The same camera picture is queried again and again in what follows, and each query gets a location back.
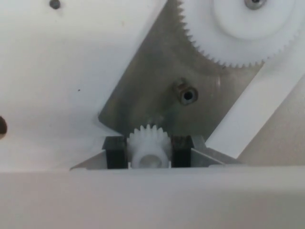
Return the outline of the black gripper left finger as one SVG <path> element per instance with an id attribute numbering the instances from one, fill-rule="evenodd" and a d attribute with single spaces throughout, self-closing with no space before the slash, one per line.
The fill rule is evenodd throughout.
<path id="1" fill-rule="evenodd" d="M 124 136 L 107 136 L 102 146 L 102 150 L 83 162 L 70 168 L 70 170 L 107 170 L 107 169 L 127 169 L 127 140 Z"/>

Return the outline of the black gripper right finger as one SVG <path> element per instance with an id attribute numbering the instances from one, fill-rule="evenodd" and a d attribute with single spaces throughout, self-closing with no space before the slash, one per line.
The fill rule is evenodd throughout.
<path id="1" fill-rule="evenodd" d="M 172 167 L 211 167 L 240 165 L 237 159 L 209 148 L 201 135 L 173 135 Z"/>

